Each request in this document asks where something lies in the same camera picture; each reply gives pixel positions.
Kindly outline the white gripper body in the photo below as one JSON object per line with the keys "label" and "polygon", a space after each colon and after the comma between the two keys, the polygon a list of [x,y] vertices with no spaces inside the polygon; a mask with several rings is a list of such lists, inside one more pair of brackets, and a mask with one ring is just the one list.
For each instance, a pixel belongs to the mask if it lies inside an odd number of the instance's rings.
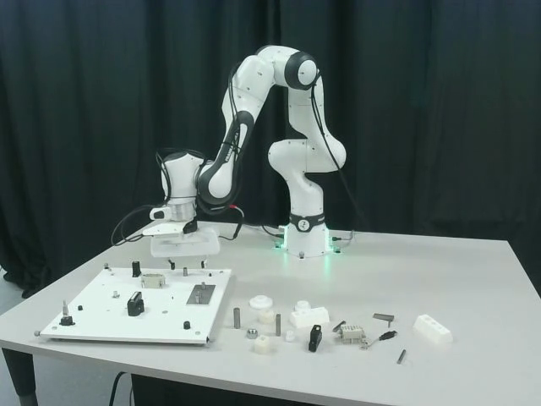
{"label": "white gripper body", "polygon": [[154,237],[150,241],[150,252],[154,257],[184,257],[215,255],[220,251],[218,238],[174,238]]}

